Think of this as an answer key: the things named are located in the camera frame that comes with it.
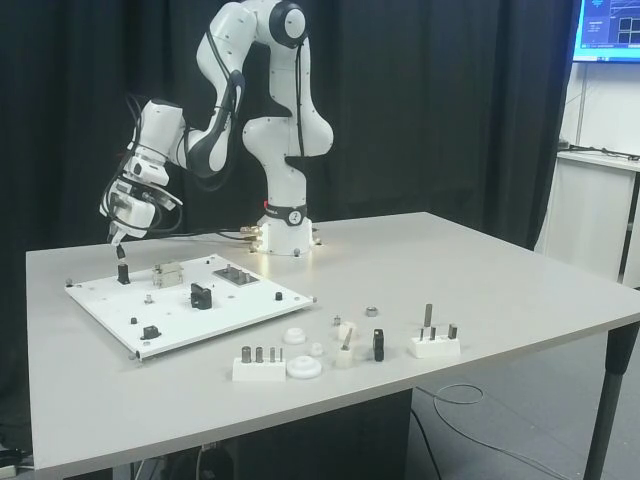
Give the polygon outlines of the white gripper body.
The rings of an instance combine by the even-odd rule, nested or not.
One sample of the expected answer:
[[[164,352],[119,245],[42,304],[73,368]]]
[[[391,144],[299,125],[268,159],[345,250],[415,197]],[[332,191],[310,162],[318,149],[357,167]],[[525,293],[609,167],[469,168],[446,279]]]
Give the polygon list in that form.
[[[153,221],[153,205],[134,196],[136,184],[116,180],[102,196],[99,212],[126,232],[126,236],[143,238]]]

